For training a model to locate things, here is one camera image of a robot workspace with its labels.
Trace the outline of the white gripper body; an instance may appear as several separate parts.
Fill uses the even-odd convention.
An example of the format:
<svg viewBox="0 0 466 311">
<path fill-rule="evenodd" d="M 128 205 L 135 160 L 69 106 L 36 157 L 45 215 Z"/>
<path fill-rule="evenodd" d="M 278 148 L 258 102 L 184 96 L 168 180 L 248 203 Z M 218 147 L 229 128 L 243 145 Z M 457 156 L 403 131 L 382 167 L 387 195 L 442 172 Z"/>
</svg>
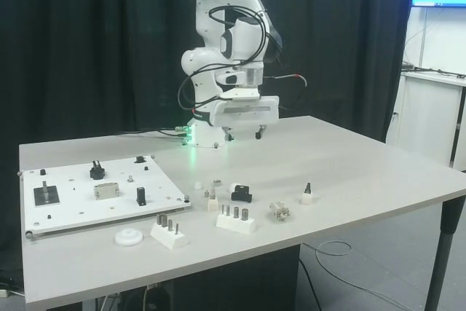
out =
<svg viewBox="0 0 466 311">
<path fill-rule="evenodd" d="M 243 125 L 270 125 L 279 118 L 278 96 L 262 96 L 252 101 L 219 101 L 210 111 L 214 127 L 241 127 Z"/>
</svg>

